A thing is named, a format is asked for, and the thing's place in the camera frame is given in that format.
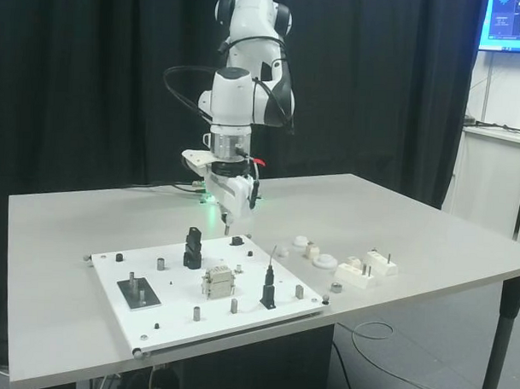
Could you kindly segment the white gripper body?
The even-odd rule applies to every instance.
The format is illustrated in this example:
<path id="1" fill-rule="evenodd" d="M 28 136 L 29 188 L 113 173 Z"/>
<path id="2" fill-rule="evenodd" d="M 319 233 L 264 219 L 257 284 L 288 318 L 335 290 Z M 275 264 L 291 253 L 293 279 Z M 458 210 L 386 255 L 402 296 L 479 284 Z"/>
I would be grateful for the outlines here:
<path id="1" fill-rule="evenodd" d="M 221 213 L 228 219 L 248 218 L 251 215 L 251 177 L 224 177 L 209 173 L 206 176 L 206 188 L 218 202 Z"/>

